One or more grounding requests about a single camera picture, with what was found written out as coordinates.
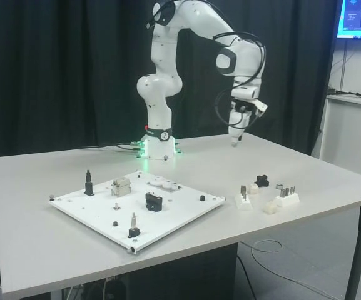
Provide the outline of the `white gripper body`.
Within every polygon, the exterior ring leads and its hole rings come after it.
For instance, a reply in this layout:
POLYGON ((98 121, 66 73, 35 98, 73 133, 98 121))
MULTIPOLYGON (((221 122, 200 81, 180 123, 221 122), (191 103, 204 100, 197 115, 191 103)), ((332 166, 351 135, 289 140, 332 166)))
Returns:
POLYGON ((238 112, 235 109, 230 111, 228 133, 231 137, 240 137, 245 128, 249 125, 251 111, 238 112))

